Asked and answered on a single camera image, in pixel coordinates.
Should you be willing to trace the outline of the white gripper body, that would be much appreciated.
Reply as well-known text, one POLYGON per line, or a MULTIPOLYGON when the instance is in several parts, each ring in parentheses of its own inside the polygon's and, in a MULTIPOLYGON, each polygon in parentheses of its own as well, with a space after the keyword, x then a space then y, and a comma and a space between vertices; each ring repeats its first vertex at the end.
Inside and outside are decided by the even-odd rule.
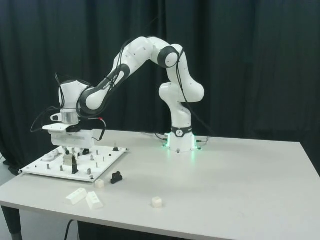
POLYGON ((71 148, 92 148, 94 144, 92 130, 78 132, 51 131, 51 142, 54 146, 71 148))

